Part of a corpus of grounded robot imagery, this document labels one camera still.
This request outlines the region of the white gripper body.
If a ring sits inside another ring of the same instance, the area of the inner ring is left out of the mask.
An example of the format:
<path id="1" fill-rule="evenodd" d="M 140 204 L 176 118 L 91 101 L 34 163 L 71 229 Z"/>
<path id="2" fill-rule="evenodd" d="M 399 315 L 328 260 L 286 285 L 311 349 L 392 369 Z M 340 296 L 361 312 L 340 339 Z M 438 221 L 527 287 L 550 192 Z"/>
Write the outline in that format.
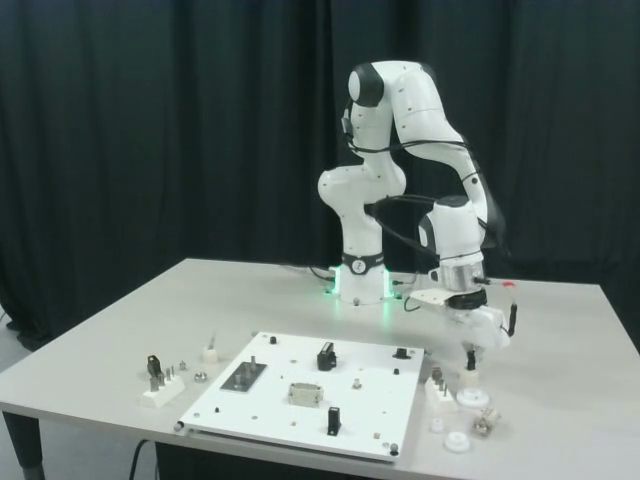
<path id="1" fill-rule="evenodd" d="M 504 312 L 488 306 L 472 310 L 452 309 L 451 329 L 461 343 L 474 349 L 497 350 L 511 342 Z"/>

